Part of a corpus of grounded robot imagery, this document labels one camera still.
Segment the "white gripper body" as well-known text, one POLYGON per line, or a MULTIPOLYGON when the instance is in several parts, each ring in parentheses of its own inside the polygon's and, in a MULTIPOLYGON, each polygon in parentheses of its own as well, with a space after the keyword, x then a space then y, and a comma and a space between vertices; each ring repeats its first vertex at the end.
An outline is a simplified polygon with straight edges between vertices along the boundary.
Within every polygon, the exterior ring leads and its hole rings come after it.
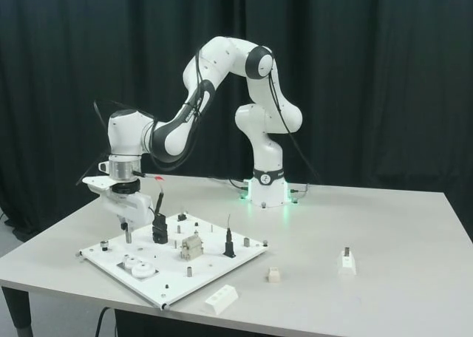
POLYGON ((103 207, 125 222, 128 229, 137 229, 152 222, 151 197, 140 192, 118 194, 107 191, 101 195, 103 207))

